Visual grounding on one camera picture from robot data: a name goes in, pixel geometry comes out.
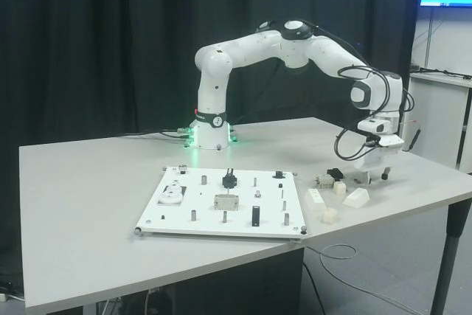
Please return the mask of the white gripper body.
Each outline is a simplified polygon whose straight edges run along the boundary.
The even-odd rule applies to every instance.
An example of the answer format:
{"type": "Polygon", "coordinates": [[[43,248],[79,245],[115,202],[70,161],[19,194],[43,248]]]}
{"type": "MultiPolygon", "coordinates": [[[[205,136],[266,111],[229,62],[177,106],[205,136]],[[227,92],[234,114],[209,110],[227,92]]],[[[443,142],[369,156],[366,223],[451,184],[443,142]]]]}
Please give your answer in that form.
{"type": "Polygon", "coordinates": [[[388,167],[389,157],[395,155],[401,147],[363,147],[361,156],[354,163],[354,168],[361,172],[388,167]]]}

